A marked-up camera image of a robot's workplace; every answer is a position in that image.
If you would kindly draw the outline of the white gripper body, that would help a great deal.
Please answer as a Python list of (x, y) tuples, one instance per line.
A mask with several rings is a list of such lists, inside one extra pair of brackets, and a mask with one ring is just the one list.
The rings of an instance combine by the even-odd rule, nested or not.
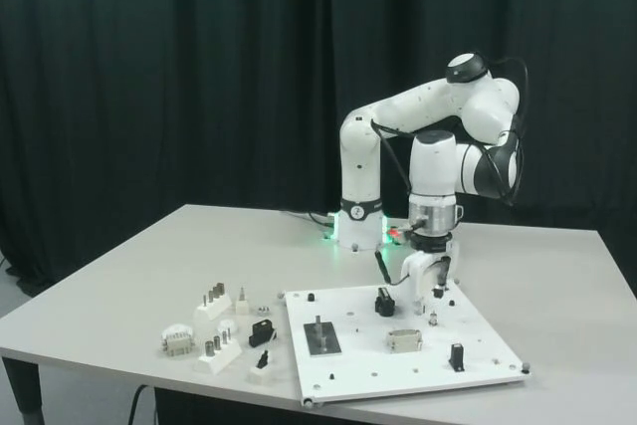
[(433, 296), (432, 289), (435, 286), (436, 278), (439, 272), (448, 274), (450, 271), (452, 257), (447, 253), (426, 253), (416, 251), (408, 256), (401, 269), (401, 275), (406, 280), (401, 284), (402, 290), (405, 292), (406, 298), (413, 303), (416, 299), (422, 299), (423, 302)]

